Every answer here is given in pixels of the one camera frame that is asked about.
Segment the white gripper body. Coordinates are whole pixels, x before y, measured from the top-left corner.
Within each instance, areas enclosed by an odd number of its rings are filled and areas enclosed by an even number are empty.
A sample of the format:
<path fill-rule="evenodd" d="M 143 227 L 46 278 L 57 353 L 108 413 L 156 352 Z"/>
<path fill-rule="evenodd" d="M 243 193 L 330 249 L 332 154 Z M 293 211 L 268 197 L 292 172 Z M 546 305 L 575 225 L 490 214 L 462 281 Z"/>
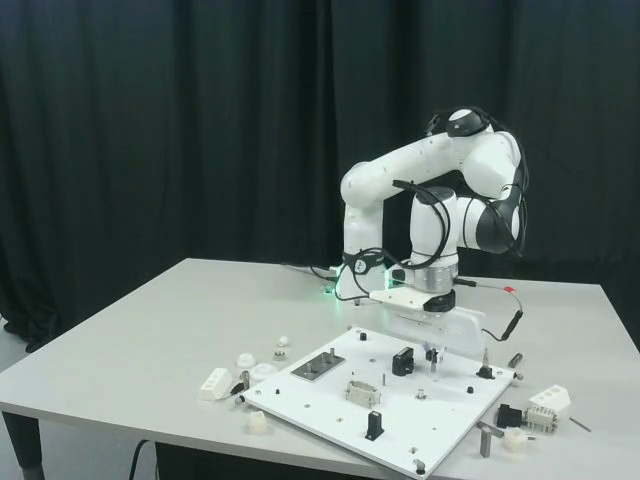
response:
<path fill-rule="evenodd" d="M 432 313 L 399 308 L 384 308 L 387 330 L 424 347 L 481 360 L 486 348 L 482 327 L 486 315 L 482 312 L 454 307 L 445 313 Z"/>

